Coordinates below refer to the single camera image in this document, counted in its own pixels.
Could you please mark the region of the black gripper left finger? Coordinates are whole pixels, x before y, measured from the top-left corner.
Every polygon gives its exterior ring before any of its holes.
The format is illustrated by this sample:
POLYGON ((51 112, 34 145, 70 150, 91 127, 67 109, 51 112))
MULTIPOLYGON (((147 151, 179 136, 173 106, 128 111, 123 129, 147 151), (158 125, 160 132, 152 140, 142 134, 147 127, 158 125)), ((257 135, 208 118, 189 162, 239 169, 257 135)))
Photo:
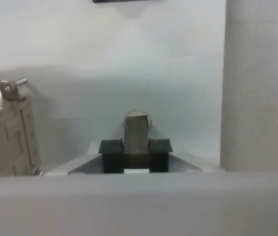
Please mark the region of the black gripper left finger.
POLYGON ((122 157, 120 139, 93 141, 87 153, 48 170, 45 175, 122 174, 125 169, 122 157))

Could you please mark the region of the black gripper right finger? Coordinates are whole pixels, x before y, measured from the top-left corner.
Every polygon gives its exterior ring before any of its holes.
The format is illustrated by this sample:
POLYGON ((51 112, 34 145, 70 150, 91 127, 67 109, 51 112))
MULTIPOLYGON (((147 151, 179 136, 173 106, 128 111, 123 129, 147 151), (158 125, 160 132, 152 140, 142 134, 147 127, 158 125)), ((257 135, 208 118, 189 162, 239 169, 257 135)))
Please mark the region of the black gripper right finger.
POLYGON ((172 154, 170 139, 150 139, 149 156, 151 173, 202 172, 201 168, 172 154))

